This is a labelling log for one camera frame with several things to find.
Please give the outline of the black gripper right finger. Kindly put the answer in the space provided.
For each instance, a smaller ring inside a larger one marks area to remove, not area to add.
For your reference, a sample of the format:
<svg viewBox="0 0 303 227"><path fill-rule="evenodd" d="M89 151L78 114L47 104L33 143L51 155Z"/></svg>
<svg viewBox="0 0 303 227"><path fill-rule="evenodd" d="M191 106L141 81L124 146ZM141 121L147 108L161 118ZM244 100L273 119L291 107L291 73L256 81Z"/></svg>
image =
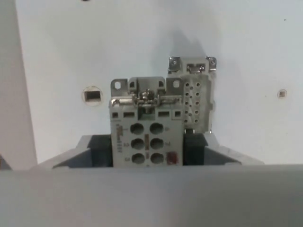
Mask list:
<svg viewBox="0 0 303 227"><path fill-rule="evenodd" d="M193 133L184 135L185 166L256 166L265 163L220 145L213 133Z"/></svg>

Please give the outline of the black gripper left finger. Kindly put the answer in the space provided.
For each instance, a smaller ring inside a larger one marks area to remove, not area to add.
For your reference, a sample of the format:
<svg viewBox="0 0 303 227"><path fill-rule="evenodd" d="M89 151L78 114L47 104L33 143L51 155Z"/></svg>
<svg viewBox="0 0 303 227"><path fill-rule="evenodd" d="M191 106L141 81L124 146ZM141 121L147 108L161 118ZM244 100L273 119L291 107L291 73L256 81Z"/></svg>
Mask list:
<svg viewBox="0 0 303 227"><path fill-rule="evenodd" d="M75 148L37 165L38 168L113 167L111 136L82 136Z"/></svg>

